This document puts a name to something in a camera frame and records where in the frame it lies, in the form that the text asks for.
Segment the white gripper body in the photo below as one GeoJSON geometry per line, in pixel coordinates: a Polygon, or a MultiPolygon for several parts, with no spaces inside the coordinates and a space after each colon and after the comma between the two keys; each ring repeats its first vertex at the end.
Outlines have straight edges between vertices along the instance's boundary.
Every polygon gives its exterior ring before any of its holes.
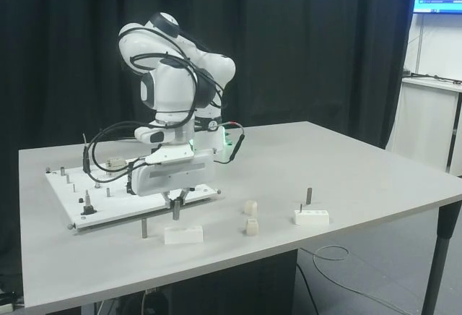
{"type": "Polygon", "coordinates": [[[140,197],[206,184],[214,179],[214,154],[201,150],[177,163],[144,165],[133,169],[131,190],[140,197]]]}

